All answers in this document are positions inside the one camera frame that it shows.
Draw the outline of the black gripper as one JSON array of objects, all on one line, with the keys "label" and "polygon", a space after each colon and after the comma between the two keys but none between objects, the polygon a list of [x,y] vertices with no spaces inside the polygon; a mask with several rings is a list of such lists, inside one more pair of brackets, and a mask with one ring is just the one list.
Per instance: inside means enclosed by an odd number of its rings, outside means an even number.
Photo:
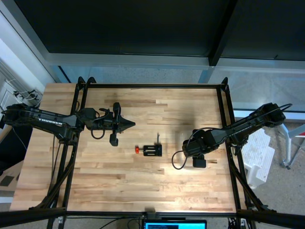
[{"label": "black gripper", "polygon": [[206,167],[206,160],[204,155],[211,152],[211,148],[203,144],[202,142],[198,142],[193,140],[193,167]]},{"label": "black gripper", "polygon": [[110,144],[112,146],[118,146],[118,138],[117,133],[119,132],[119,123],[122,124],[120,126],[120,133],[135,126],[135,122],[127,120],[121,116],[121,106],[118,102],[113,104],[113,111],[111,112],[109,109],[100,108],[100,111],[104,112],[103,116],[99,116],[94,120],[94,130],[102,130],[102,135],[100,137],[95,137],[94,139],[102,139],[105,135],[106,130],[112,131],[110,134]]}]

